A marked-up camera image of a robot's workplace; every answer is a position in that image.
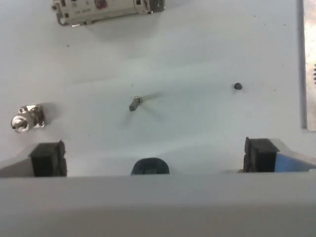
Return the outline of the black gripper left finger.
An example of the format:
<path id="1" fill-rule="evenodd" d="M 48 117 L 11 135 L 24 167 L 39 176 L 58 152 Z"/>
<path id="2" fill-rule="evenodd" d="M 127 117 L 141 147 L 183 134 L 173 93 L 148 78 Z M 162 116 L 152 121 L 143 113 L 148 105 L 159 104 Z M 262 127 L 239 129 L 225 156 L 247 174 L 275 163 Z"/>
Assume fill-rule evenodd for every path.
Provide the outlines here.
<path id="1" fill-rule="evenodd" d="M 0 162 L 1 177 L 66 177 L 66 147 L 63 141 L 27 146 L 13 158 Z"/>

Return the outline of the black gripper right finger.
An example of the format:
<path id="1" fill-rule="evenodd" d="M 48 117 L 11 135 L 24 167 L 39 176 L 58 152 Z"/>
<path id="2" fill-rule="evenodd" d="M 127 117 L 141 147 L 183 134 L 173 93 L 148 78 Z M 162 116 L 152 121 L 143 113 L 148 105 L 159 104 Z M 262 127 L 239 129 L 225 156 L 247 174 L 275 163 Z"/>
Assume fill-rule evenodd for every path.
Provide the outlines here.
<path id="1" fill-rule="evenodd" d="M 291 150 L 280 139 L 247 137 L 243 173 L 315 171 L 316 159 Z"/>

